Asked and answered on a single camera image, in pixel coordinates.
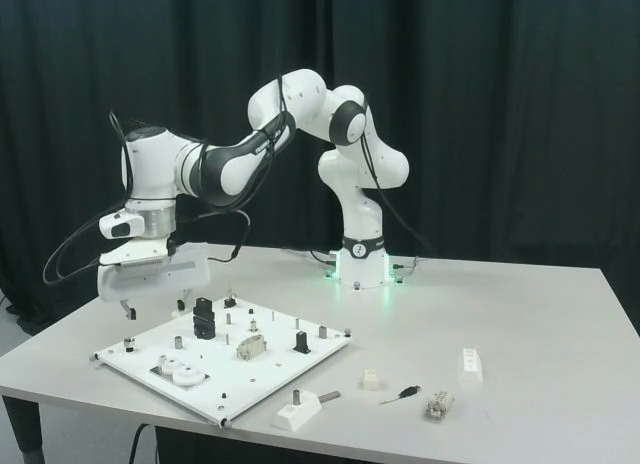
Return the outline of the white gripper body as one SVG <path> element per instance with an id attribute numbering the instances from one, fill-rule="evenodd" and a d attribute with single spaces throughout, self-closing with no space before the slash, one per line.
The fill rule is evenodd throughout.
<path id="1" fill-rule="evenodd" d="M 100 266 L 97 273 L 98 295 L 106 302 L 185 291 L 208 283 L 206 258 L 172 256 L 156 261 Z"/>

